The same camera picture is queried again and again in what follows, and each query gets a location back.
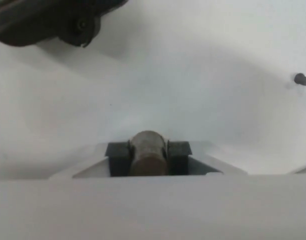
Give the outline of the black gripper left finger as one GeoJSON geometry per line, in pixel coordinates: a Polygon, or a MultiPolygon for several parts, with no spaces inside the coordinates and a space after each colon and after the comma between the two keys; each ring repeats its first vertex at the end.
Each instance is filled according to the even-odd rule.
{"type": "Polygon", "coordinates": [[[73,175],[75,179],[126,177],[131,166],[129,142],[109,142],[103,157],[73,175]]]}

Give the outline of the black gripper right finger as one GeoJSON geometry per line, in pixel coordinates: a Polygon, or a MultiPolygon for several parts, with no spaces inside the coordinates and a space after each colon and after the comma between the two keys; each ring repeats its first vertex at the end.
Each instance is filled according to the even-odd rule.
{"type": "Polygon", "coordinates": [[[168,141],[168,174],[170,176],[205,176],[209,173],[223,174],[222,171],[193,157],[188,141],[168,141]]]}

